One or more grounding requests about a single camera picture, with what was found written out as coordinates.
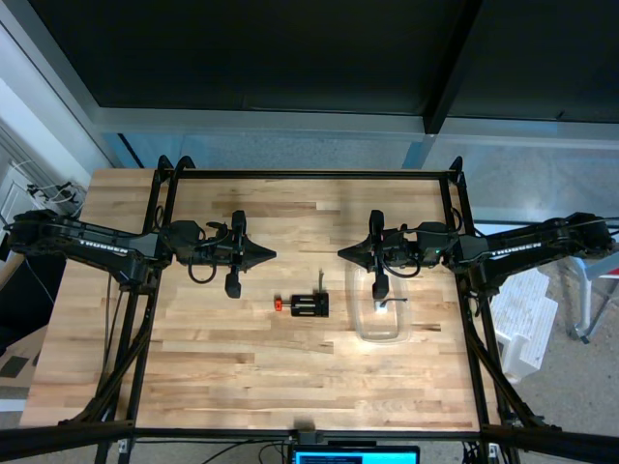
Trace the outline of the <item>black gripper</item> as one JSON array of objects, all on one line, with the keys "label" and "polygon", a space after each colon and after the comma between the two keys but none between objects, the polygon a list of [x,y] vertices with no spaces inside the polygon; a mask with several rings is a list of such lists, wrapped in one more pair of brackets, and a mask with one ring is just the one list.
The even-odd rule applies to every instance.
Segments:
[{"label": "black gripper", "polygon": [[235,211],[232,214],[231,225],[209,221],[209,228],[215,229],[215,236],[210,238],[212,242],[208,246],[208,256],[212,264],[225,265],[229,268],[225,276],[224,290],[229,298],[241,297],[240,272],[245,266],[245,239],[246,250],[257,254],[246,256],[246,270],[265,263],[277,257],[276,252],[265,246],[254,243],[249,237],[246,238],[247,220],[243,211]]},{"label": "black gripper", "polygon": [[369,218],[369,235],[360,243],[338,251],[338,257],[367,272],[372,269],[374,298],[386,298],[390,291],[389,276],[412,278],[419,273],[419,260],[413,245],[405,237],[406,227],[384,228],[384,215],[372,211]]}]

